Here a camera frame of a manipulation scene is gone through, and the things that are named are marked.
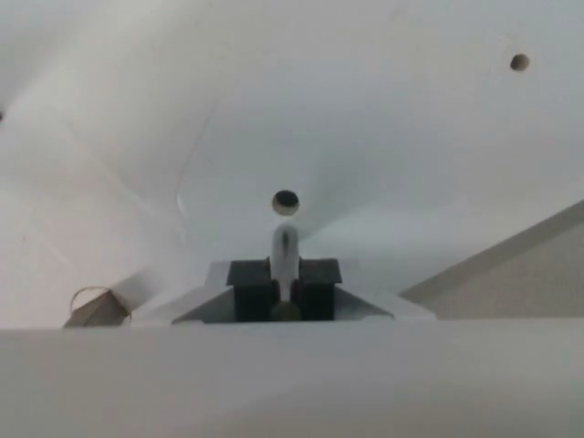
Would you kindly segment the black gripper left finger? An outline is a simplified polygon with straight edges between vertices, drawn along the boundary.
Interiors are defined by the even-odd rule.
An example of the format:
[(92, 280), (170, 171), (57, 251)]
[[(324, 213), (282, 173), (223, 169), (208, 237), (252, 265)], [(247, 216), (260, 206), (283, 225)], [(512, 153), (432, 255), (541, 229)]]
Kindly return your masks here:
[(268, 259), (214, 262), (203, 286), (178, 301), (172, 322), (265, 323), (271, 320), (275, 303)]

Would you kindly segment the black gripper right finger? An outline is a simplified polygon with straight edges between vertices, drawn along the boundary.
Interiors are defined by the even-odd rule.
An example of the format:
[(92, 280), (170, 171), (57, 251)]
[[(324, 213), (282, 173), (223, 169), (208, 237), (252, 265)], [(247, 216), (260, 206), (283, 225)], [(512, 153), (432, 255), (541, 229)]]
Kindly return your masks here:
[(304, 321), (437, 319), (432, 311), (367, 284), (360, 263), (351, 259), (302, 259), (292, 298)]

